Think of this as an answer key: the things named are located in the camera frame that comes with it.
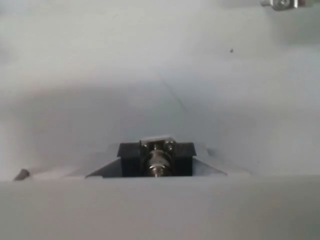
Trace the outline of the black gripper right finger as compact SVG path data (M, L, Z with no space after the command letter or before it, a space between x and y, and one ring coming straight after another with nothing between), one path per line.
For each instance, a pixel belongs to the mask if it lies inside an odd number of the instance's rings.
M175 174L179 177L227 176L218 159L209 154L206 145L194 142L176 144Z

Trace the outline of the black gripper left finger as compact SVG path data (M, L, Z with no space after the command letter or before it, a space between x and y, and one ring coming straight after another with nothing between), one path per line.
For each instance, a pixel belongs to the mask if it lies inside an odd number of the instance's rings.
M97 157L96 166L85 174L86 178L138 178L142 177L141 145L124 142L110 147Z

